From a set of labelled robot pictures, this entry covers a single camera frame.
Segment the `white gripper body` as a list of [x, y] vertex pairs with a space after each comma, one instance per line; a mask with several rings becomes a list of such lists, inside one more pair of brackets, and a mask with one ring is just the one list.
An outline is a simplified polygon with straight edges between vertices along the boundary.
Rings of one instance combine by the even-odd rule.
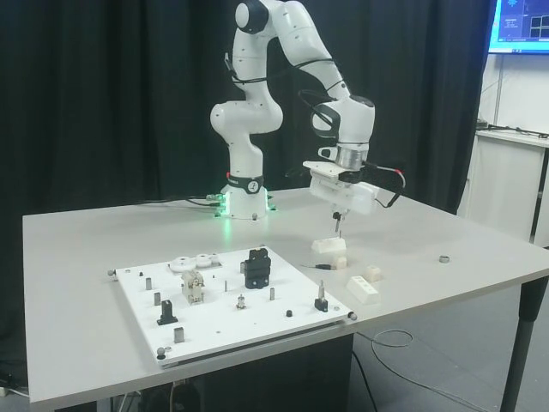
[[347, 184], [318, 173], [311, 175], [310, 192], [314, 197], [330, 203], [333, 210], [341, 214], [370, 214], [377, 205], [376, 186], [364, 182]]

